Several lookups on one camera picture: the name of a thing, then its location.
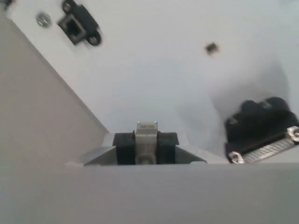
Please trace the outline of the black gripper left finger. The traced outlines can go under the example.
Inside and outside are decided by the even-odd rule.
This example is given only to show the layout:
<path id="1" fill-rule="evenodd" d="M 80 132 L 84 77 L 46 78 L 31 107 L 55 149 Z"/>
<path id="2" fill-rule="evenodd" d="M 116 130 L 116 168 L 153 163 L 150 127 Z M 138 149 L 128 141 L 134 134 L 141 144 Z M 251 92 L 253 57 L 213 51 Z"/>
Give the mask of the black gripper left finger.
<path id="1" fill-rule="evenodd" d="M 71 166 L 135 165 L 135 131 L 107 133 L 103 142 L 70 161 Z"/>

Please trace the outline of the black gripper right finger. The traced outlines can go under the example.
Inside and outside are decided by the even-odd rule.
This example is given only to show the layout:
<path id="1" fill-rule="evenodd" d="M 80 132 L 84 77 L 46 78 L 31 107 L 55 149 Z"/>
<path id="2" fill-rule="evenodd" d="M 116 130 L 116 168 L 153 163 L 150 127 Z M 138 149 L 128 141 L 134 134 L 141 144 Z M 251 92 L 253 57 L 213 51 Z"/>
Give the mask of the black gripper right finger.
<path id="1" fill-rule="evenodd" d="M 220 157 L 189 142 L 186 133 L 158 132 L 158 164 L 219 164 Z"/>

